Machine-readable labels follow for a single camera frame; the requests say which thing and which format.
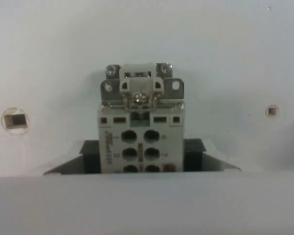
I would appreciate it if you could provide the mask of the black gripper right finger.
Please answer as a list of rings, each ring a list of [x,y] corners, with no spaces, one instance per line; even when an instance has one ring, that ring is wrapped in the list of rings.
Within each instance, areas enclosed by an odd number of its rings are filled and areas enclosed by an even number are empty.
[[[242,171],[238,166],[217,159],[207,153],[202,139],[184,139],[184,172]]]

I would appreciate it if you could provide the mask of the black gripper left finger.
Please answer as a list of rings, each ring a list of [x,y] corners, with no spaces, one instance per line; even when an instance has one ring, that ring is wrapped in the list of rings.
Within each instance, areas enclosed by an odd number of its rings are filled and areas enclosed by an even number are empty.
[[[43,175],[101,174],[98,140],[85,140],[77,153],[71,152],[48,165]]]

